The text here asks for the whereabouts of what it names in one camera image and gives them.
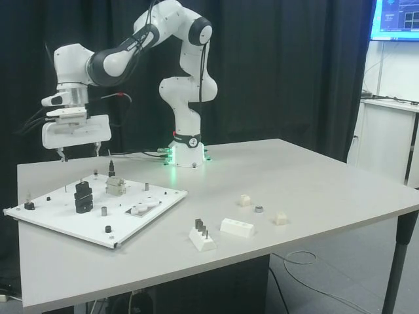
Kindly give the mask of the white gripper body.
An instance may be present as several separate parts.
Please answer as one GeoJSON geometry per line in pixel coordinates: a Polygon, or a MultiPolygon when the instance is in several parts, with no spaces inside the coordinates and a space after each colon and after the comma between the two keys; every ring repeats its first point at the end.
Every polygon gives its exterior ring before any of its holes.
{"type": "Polygon", "coordinates": [[[92,116],[83,125],[49,122],[42,128],[42,144],[47,149],[99,143],[110,139],[111,128],[106,114],[92,116]]]}

